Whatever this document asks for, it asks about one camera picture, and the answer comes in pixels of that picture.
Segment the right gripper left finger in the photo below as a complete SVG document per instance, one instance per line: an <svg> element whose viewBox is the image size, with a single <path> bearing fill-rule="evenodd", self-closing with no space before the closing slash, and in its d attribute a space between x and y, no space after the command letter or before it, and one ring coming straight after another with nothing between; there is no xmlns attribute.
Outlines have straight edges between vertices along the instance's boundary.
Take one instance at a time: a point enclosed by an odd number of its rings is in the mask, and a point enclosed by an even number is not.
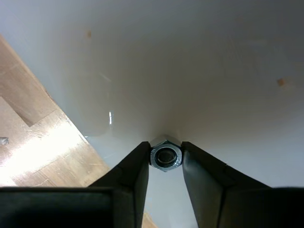
<svg viewBox="0 0 304 228"><path fill-rule="evenodd" d="M139 228L149 178L148 142L140 143L88 187L2 187L3 228Z"/></svg>

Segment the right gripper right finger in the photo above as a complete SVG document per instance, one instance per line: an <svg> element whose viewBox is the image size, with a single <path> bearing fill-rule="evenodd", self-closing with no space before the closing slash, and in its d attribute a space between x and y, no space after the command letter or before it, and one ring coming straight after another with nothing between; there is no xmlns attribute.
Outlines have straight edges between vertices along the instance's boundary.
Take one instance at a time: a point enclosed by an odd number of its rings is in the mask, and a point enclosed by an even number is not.
<svg viewBox="0 0 304 228"><path fill-rule="evenodd" d="M183 176L200 228L302 228L304 189L269 187L190 142Z"/></svg>

